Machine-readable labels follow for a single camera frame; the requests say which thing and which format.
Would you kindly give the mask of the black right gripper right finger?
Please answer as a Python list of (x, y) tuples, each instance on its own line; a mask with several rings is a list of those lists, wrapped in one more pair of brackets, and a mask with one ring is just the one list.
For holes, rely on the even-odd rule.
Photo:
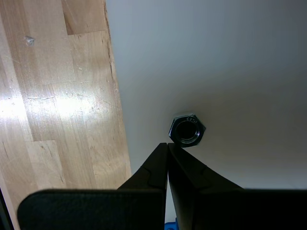
[(181, 230), (304, 230), (306, 190), (247, 189), (175, 144), (168, 177)]

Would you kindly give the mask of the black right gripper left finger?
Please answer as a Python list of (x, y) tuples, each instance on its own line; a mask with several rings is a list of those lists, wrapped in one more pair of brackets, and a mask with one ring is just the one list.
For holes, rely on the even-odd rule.
[(115, 190), (48, 189), (18, 206), (22, 230), (162, 230), (168, 145), (160, 143)]

